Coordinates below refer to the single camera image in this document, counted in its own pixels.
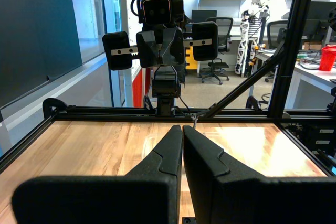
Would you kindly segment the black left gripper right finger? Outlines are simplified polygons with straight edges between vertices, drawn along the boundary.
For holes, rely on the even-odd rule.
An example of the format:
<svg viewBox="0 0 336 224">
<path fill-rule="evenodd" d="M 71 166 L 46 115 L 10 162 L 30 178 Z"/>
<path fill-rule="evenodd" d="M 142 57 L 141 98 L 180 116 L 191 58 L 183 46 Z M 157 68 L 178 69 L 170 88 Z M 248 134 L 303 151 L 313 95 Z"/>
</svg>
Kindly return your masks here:
<svg viewBox="0 0 336 224">
<path fill-rule="evenodd" d="M 335 178 L 266 177 L 191 126 L 183 135 L 198 223 L 335 223 Z"/>
</svg>

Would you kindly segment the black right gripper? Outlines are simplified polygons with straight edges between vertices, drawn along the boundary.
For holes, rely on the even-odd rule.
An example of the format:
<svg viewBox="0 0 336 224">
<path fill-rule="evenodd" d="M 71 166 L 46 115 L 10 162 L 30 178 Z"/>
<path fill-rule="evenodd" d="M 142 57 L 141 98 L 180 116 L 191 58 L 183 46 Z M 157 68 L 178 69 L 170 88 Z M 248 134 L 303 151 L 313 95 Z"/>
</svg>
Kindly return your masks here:
<svg viewBox="0 0 336 224">
<path fill-rule="evenodd" d="M 130 46 L 124 31 L 108 33 L 102 38 L 110 70 L 125 70 L 138 59 L 142 68 L 159 65 L 183 65 L 185 48 L 193 47 L 196 61 L 209 61 L 218 54 L 218 25 L 201 22 L 192 25 L 190 33 L 179 27 L 141 31 L 136 34 L 136 45 Z"/>
</svg>

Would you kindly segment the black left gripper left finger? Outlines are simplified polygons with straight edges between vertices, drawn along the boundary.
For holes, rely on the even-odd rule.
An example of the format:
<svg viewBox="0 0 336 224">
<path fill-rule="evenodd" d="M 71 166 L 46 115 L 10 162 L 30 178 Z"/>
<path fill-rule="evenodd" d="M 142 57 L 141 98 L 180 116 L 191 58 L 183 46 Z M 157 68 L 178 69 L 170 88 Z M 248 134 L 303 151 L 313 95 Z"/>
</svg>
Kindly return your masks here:
<svg viewBox="0 0 336 224">
<path fill-rule="evenodd" d="M 178 223 L 183 134 L 176 125 L 124 176 L 41 176 L 12 196 L 18 223 Z"/>
</svg>

